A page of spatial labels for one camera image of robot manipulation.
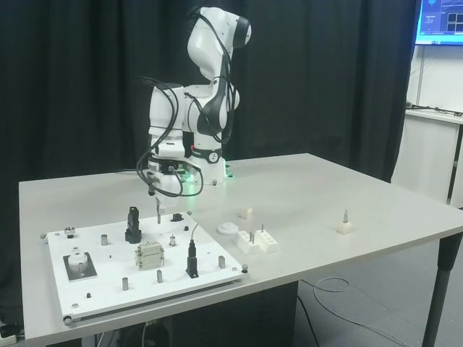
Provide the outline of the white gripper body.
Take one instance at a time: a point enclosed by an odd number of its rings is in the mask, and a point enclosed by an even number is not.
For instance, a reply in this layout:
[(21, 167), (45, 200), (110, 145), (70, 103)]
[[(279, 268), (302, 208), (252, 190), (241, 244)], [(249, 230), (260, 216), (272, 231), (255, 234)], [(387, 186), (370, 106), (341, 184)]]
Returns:
[(150, 174), (150, 191), (161, 201), (163, 210), (175, 206), (177, 197), (182, 193), (182, 184), (176, 173), (161, 173), (154, 171)]

